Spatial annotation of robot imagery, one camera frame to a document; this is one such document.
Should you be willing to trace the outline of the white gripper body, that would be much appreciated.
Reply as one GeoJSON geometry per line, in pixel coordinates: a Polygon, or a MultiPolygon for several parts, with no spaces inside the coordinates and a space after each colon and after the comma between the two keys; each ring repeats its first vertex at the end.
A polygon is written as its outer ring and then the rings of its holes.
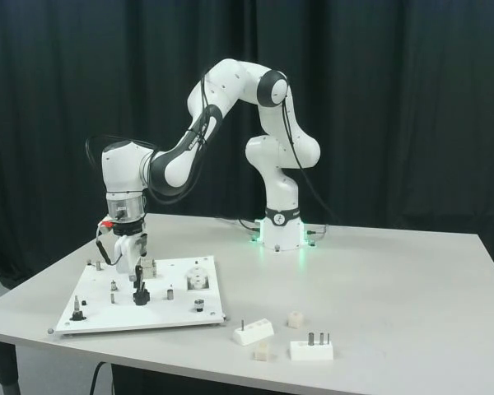
{"type": "Polygon", "coordinates": [[[114,246],[116,271],[119,274],[134,273],[135,266],[145,253],[145,235],[122,235],[118,237],[114,246]]]}

